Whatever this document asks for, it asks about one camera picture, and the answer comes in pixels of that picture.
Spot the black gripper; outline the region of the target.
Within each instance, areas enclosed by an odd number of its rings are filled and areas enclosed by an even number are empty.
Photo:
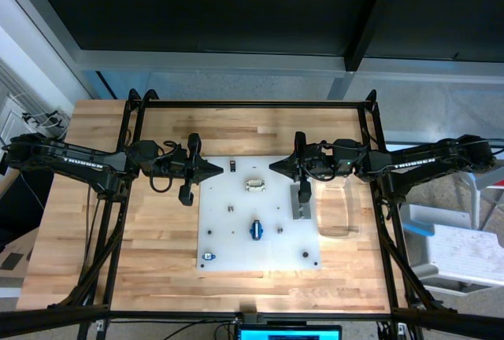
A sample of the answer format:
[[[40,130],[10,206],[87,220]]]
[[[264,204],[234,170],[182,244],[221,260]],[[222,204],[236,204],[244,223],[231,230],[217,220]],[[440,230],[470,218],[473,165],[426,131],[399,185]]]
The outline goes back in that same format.
[[[207,179],[218,176],[224,172],[222,167],[210,163],[199,156],[202,148],[202,141],[198,133],[191,133],[187,140],[187,149],[180,148],[172,157],[174,169],[178,172],[178,177],[183,179],[183,185],[179,189],[179,201],[185,206],[192,206],[194,195],[191,192],[191,185],[195,179],[196,183],[201,183]]]
[[[288,179],[295,179],[295,170],[289,169],[296,167],[298,169],[299,191],[298,201],[308,203],[312,196],[311,184],[308,178],[315,181],[321,181],[321,176],[313,172],[320,161],[320,147],[316,143],[308,144],[306,134],[302,131],[295,132],[295,152],[281,160],[274,161],[269,165],[269,169],[275,173],[281,174]]]

